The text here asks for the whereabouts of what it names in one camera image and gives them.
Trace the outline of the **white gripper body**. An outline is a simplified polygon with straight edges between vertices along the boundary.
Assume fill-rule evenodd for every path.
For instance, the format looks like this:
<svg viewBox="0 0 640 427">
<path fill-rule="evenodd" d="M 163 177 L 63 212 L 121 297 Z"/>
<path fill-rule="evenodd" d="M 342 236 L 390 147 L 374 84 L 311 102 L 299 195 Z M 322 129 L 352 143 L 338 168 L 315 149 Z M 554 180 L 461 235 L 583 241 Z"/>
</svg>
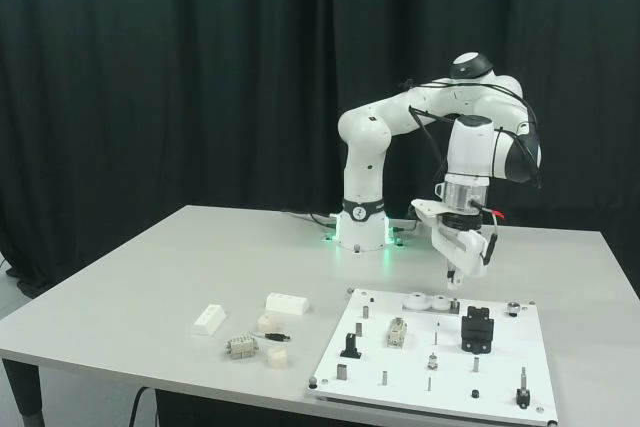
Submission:
<svg viewBox="0 0 640 427">
<path fill-rule="evenodd" d="M 454 270 L 462 272 L 463 278 L 486 275 L 484 256 L 487 253 L 487 239 L 477 231 L 436 227 L 431 232 L 431 242 L 446 261 L 454 264 Z"/>
</svg>

